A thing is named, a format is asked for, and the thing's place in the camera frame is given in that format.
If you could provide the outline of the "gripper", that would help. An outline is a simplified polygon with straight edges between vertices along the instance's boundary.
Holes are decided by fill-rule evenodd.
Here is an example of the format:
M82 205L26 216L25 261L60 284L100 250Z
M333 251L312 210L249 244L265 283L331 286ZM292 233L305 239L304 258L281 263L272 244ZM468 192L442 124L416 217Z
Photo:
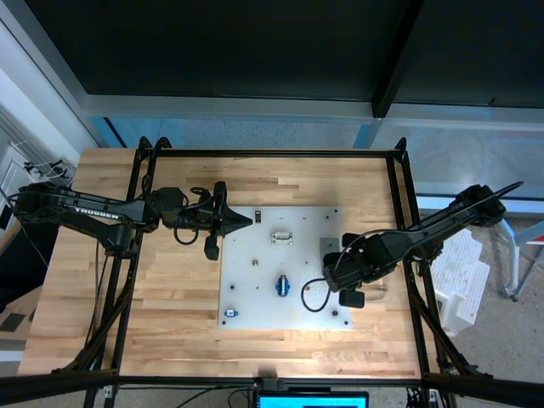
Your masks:
M219 255L218 238L224 235L222 224L225 217L225 234L252 226L252 218L234 211L226 206L227 187L224 181L218 181L213 187L213 193L202 187L192 187L190 192L198 196L196 204L189 205L185 210L185 227L198 234L200 231L209 233L205 239L204 253L206 258L217 261Z
M347 308L363 309L365 294L357 289L371 275L372 267L361 253L329 252L323 257L323 277L338 302Z

